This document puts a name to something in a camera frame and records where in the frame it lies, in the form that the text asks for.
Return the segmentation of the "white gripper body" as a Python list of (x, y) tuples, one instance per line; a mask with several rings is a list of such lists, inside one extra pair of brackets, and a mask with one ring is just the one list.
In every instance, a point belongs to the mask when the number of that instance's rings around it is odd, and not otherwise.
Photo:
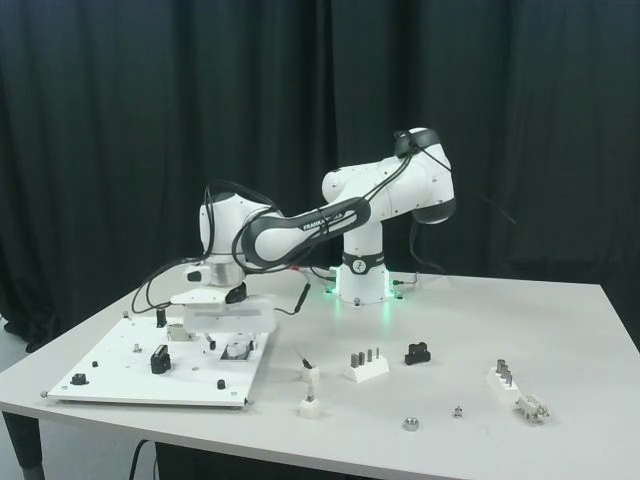
[(186, 304), (183, 325), (193, 333), (270, 333), (276, 329), (274, 306), (264, 297), (234, 304)]

